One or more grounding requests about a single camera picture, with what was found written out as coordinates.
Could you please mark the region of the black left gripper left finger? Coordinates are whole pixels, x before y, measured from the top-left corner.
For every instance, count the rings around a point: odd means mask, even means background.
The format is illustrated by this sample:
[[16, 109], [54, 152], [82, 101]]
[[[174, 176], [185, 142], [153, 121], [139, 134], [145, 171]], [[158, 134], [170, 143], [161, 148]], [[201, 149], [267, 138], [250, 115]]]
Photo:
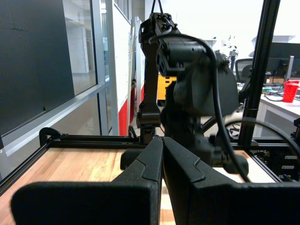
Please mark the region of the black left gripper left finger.
[[18, 225], [157, 225], [163, 141], [154, 138], [111, 182], [35, 182], [18, 189]]

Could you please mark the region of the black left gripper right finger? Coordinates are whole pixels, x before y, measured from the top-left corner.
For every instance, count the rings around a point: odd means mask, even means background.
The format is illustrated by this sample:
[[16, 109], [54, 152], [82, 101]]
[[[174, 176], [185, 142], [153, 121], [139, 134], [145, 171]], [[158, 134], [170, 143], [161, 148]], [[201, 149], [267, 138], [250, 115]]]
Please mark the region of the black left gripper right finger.
[[169, 137], [164, 139], [164, 175], [178, 225], [300, 222], [299, 183], [237, 183]]

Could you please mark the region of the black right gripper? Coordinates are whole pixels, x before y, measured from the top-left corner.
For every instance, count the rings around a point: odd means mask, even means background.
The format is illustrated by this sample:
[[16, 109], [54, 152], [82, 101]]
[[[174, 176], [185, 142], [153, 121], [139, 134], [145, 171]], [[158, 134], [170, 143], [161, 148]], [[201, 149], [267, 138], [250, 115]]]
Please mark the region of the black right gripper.
[[204, 136], [200, 118], [187, 117], [184, 114], [180, 118], [182, 121], [170, 115], [166, 116], [163, 124], [165, 137], [172, 138], [211, 167], [222, 167], [228, 173], [239, 173], [220, 136], [211, 143]]

